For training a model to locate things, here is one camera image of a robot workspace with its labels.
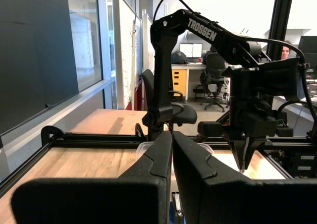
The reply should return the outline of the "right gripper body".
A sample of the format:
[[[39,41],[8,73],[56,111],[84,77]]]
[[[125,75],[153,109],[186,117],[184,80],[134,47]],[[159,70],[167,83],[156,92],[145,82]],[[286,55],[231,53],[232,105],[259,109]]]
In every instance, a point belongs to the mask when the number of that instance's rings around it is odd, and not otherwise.
[[[224,137],[226,140],[239,140],[243,137],[293,137],[294,129],[289,127],[285,105],[274,110],[261,100],[253,100],[244,107],[230,108],[228,123],[225,116],[218,121],[202,121],[198,124],[197,141]]]

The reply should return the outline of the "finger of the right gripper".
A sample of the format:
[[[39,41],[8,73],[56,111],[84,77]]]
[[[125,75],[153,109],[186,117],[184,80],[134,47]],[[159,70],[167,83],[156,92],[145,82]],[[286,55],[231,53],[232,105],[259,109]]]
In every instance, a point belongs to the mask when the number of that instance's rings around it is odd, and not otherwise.
[[[244,149],[244,170],[247,170],[252,160],[253,154],[258,147],[266,143],[266,138],[247,137]]]
[[[247,138],[229,140],[231,152],[239,170],[246,170]]]

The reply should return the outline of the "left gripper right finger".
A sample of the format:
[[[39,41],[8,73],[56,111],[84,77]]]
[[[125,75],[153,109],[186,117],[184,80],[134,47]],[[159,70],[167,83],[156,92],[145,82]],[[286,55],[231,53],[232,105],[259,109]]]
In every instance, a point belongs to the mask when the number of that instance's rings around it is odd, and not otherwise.
[[[179,131],[173,166],[189,224],[314,224],[315,179],[252,180]]]

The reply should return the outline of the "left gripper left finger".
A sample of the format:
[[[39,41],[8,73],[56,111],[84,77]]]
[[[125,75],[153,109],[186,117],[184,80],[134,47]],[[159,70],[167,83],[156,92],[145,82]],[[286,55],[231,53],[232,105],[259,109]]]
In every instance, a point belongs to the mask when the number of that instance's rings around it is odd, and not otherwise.
[[[19,224],[166,224],[172,136],[162,132],[117,178],[40,178],[19,186],[11,209]]]

